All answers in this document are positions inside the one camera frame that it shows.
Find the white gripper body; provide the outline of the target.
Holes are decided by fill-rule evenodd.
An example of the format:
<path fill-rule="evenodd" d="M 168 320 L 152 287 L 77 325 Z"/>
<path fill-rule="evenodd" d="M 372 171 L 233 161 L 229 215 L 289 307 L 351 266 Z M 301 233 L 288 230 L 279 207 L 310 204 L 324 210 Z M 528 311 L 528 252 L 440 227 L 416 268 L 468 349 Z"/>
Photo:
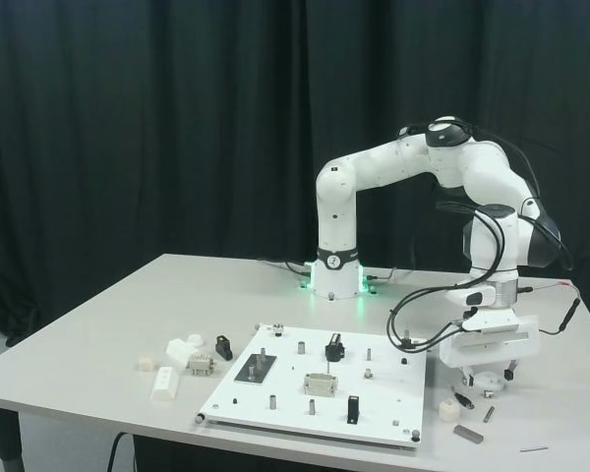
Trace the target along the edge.
<path fill-rule="evenodd" d="M 521 318 L 512 331 L 455 334 L 439 345 L 439 357 L 450 368 L 462 368 L 520 360 L 539 350 L 539 319 Z"/>

